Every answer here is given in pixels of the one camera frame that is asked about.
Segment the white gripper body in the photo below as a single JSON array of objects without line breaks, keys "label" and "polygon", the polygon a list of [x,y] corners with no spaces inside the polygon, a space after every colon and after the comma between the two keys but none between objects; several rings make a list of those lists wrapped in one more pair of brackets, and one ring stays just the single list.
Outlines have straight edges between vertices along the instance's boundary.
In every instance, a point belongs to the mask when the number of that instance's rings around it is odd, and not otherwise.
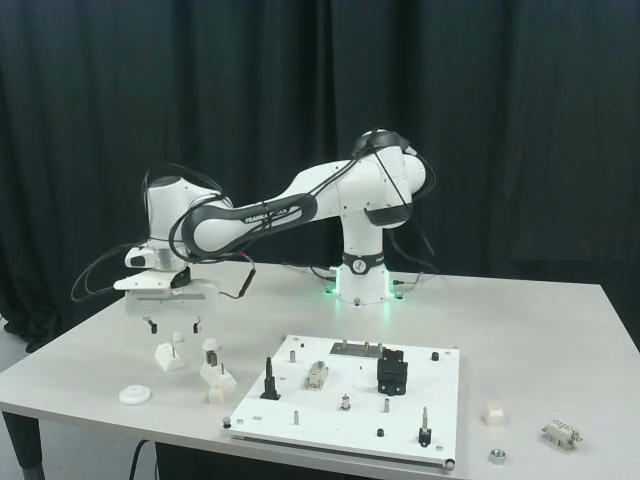
[{"label": "white gripper body", "polygon": [[123,280],[125,308],[142,317],[197,317],[214,313],[219,305],[217,281],[193,279],[172,288],[168,277],[127,277]]}]

